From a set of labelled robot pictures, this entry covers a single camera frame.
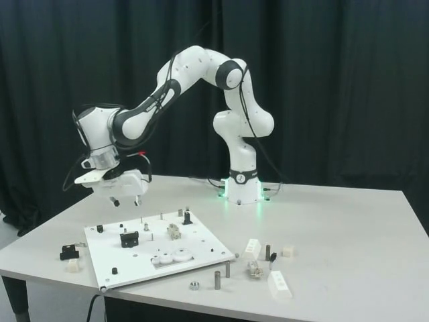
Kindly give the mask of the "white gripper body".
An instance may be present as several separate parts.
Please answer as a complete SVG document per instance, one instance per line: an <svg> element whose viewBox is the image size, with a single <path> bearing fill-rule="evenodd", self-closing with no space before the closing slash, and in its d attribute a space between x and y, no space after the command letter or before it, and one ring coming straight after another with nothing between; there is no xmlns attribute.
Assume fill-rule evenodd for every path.
<svg viewBox="0 0 429 322"><path fill-rule="evenodd" d="M139 170L128 170L114 179L101 180L93 187L94 194L107 198L136 197L144 195L148 182Z"/></svg>

